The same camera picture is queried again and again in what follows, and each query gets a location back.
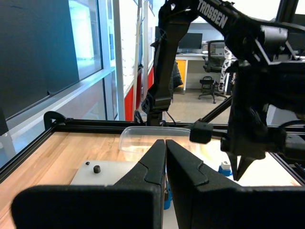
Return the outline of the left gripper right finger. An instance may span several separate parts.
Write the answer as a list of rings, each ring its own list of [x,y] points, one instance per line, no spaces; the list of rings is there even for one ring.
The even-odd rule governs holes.
[[[173,140],[167,176],[181,229],[301,229],[303,187],[243,187]]]

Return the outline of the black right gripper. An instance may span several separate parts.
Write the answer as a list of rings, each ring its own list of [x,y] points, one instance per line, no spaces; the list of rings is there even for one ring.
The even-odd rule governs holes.
[[[282,154],[291,159],[304,159],[304,143],[288,139],[285,127],[268,127],[263,119],[263,106],[255,103],[233,103],[227,133],[220,133],[204,122],[193,125],[192,142],[207,144],[212,137],[221,137],[221,150],[229,154],[233,178],[240,180],[254,159],[264,159],[266,152]]]

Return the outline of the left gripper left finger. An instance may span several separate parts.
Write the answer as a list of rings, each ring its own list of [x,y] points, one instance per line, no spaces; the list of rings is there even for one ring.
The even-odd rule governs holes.
[[[166,147],[157,140],[112,186],[34,186],[11,203],[18,229],[160,229]]]

